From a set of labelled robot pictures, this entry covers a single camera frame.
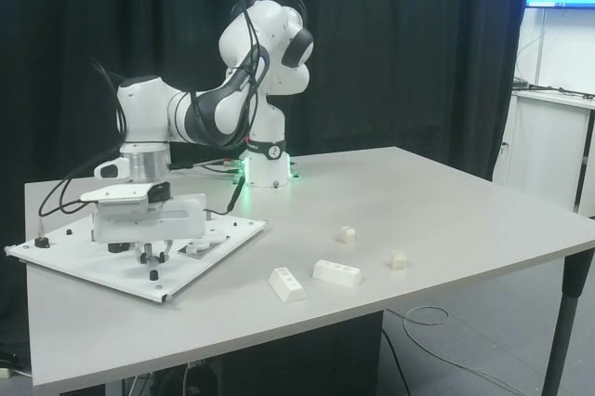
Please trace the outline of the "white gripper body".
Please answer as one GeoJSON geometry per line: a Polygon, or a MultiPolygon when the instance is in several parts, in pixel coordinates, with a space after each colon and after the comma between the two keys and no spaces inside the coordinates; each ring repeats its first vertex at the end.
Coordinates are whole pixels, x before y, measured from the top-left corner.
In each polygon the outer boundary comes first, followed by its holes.
{"type": "Polygon", "coordinates": [[[142,200],[96,204],[93,240],[100,244],[148,243],[200,238],[205,234],[205,196],[201,193],[150,203],[142,200]]]}

